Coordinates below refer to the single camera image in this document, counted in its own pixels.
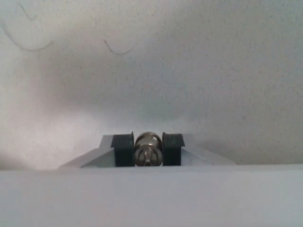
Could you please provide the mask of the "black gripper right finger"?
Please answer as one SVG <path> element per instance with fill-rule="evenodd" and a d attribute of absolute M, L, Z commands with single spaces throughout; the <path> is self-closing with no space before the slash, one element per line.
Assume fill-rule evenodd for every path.
<path fill-rule="evenodd" d="M 235 162 L 201 146 L 193 134 L 162 134 L 163 166 L 234 166 Z"/>

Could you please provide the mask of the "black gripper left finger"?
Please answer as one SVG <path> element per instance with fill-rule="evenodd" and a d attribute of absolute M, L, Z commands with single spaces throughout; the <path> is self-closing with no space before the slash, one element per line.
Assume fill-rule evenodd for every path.
<path fill-rule="evenodd" d="M 108 168 L 134 166 L 134 135 L 104 135 L 99 147 L 63 164 L 60 168 Z"/>

